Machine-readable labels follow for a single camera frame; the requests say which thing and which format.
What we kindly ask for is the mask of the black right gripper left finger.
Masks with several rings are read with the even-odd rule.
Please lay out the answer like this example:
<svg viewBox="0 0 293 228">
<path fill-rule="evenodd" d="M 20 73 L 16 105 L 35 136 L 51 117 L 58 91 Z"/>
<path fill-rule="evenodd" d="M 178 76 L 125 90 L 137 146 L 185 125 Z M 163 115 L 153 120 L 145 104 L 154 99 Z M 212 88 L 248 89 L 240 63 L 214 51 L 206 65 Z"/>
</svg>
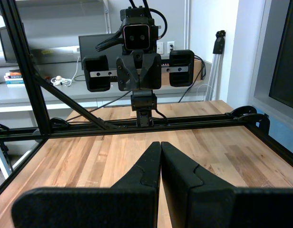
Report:
<svg viewBox="0 0 293 228">
<path fill-rule="evenodd" d="M 153 142 L 110 188 L 35 188 L 12 205 L 16 228 L 155 228 L 161 144 Z"/>
</svg>

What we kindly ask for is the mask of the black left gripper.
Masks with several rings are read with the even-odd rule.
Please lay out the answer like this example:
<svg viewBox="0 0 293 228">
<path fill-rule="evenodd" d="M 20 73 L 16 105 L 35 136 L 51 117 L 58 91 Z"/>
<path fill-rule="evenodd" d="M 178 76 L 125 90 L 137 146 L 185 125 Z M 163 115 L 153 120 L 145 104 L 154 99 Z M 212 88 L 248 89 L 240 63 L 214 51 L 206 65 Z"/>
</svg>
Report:
<svg viewBox="0 0 293 228">
<path fill-rule="evenodd" d="M 141 51 L 119 56 L 116 69 L 108 68 L 107 56 L 85 57 L 83 59 L 85 81 L 88 91 L 104 92 L 116 82 L 120 91 L 160 89 L 162 75 L 169 75 L 173 87 L 190 86 L 194 75 L 194 53 L 191 50 L 174 50 L 169 59 L 162 59 L 157 53 L 144 54 Z"/>
</svg>

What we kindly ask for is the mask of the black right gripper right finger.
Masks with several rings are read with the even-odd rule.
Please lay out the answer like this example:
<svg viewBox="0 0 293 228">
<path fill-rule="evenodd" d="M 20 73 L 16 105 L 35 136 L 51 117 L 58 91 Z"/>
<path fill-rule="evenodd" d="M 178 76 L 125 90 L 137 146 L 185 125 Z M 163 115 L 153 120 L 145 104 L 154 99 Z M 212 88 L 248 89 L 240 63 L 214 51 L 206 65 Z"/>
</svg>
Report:
<svg viewBox="0 0 293 228">
<path fill-rule="evenodd" d="M 235 187 L 168 142 L 162 181 L 175 228 L 293 228 L 293 188 Z"/>
</svg>

